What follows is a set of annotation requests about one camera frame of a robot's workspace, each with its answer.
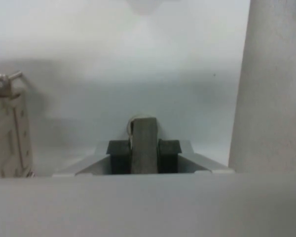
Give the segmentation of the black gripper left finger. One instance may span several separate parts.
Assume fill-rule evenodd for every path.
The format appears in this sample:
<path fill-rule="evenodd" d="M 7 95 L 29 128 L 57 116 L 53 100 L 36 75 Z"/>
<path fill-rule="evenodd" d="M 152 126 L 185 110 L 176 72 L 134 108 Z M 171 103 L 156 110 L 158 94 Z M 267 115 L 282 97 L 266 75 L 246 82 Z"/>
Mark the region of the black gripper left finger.
<path fill-rule="evenodd" d="M 131 173 L 131 148 L 129 140 L 102 141 L 95 152 L 54 175 L 123 175 Z"/>

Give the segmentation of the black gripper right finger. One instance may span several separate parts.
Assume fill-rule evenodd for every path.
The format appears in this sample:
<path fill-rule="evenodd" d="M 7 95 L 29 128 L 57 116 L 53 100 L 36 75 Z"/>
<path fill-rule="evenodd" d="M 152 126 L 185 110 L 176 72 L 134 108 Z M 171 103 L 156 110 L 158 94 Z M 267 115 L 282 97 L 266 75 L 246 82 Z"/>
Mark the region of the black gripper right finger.
<path fill-rule="evenodd" d="M 158 172 L 232 174 L 233 169 L 193 150 L 188 140 L 158 141 Z"/>

